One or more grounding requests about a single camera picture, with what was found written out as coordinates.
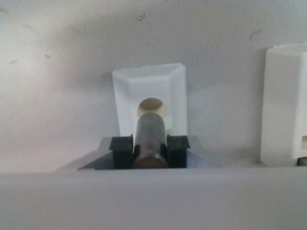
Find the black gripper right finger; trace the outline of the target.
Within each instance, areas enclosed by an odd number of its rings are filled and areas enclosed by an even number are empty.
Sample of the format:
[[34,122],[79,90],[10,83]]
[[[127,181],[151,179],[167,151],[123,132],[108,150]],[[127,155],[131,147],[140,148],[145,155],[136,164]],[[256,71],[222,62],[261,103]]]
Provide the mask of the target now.
[[212,161],[193,152],[187,136],[167,135],[167,162],[169,168],[217,168]]

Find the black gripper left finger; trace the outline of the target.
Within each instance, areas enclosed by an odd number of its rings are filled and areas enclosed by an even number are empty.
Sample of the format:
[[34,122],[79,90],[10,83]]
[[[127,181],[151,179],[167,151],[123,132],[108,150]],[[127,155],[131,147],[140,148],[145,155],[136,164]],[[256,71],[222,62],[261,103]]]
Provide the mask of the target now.
[[83,164],[78,170],[129,170],[133,162],[133,136],[112,137],[108,142],[102,141],[96,153],[97,157]]

